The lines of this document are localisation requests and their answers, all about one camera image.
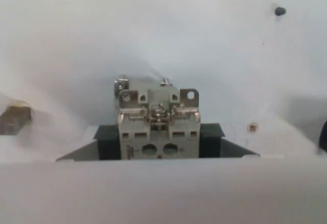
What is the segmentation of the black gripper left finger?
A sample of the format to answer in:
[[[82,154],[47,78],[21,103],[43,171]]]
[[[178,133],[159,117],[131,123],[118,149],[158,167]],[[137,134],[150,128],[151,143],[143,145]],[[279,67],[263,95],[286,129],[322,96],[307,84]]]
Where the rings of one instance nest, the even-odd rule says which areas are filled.
[[[89,126],[78,147],[56,161],[112,161],[120,159],[117,125]]]

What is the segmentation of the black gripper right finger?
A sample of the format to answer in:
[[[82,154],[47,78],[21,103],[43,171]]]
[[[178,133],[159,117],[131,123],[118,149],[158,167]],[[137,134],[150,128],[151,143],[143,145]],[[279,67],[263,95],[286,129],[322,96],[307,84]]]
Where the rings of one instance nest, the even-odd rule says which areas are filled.
[[[242,158],[246,155],[259,156],[258,153],[225,139],[219,123],[200,125],[199,158]]]

